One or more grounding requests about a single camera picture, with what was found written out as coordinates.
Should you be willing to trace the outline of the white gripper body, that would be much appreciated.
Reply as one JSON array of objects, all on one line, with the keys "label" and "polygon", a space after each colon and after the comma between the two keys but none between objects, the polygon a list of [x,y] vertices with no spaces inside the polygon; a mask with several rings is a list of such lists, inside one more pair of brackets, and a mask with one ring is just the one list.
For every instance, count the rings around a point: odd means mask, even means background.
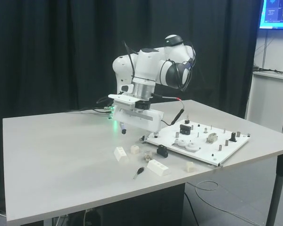
[{"label": "white gripper body", "polygon": [[150,132],[159,132],[161,130],[161,120],[164,117],[162,111],[149,110],[128,110],[115,106],[113,119],[118,121],[121,127],[131,125]]}]

